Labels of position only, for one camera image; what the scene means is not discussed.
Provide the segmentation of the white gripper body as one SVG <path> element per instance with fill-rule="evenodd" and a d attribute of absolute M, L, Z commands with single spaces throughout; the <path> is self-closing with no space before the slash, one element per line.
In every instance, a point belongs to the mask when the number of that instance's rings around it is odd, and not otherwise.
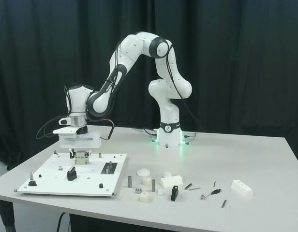
<path fill-rule="evenodd" d="M 99 132 L 85 134 L 59 134 L 59 144 L 62 148 L 93 149 L 101 146 Z"/>

